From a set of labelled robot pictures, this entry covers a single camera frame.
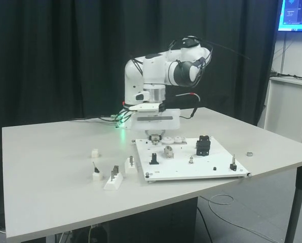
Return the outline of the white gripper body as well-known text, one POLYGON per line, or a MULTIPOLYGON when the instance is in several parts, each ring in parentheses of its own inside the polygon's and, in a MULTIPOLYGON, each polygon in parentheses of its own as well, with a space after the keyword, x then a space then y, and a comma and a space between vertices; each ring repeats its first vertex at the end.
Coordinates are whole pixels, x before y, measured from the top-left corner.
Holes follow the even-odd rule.
POLYGON ((180 109, 163 112, 137 112, 131 116, 133 130, 176 130, 180 127, 180 109))

